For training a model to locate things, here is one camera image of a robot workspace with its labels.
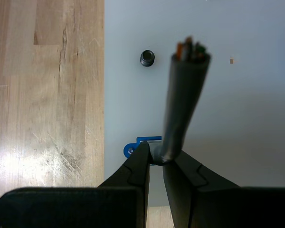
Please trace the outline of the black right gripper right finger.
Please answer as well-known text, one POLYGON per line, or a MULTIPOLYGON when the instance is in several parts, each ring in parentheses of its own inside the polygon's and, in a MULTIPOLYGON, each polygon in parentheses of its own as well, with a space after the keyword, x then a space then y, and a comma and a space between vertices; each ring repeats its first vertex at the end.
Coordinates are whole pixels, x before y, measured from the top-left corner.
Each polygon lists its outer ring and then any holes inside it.
POLYGON ((285 228, 285 188, 240 187, 185 152, 163 178, 176 228, 285 228))

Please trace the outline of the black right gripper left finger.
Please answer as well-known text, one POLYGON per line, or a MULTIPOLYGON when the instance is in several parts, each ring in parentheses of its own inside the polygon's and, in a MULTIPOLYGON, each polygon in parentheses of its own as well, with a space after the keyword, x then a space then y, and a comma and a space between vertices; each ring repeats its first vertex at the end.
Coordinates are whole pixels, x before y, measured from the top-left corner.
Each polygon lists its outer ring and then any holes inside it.
POLYGON ((143 228, 150 147, 142 142, 96 188, 28 187, 0 197, 0 228, 143 228))

